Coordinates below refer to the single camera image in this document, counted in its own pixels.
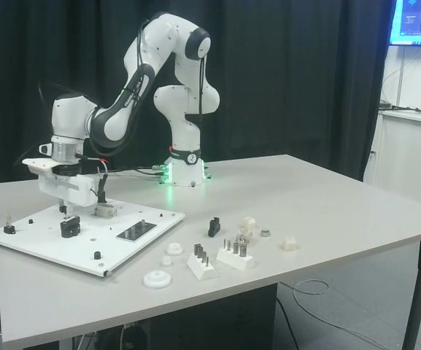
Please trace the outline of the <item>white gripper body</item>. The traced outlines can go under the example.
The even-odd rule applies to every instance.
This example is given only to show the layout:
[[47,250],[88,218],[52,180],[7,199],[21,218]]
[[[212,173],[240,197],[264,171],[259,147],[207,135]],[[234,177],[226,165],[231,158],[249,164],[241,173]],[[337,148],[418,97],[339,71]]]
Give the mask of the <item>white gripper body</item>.
[[96,202],[95,182],[89,176],[39,176],[39,189],[58,199],[81,207]]

